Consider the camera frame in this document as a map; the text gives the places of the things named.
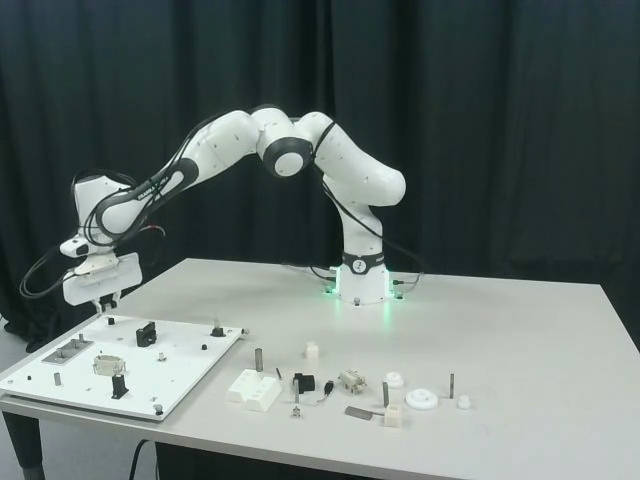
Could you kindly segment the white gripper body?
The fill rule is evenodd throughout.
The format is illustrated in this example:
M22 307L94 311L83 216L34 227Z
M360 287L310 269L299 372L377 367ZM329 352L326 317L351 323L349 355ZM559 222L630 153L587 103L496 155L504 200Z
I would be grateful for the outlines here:
M81 265L69 270L62 286L68 304L92 302L122 292L142 282L137 253L117 257L113 252L90 255Z

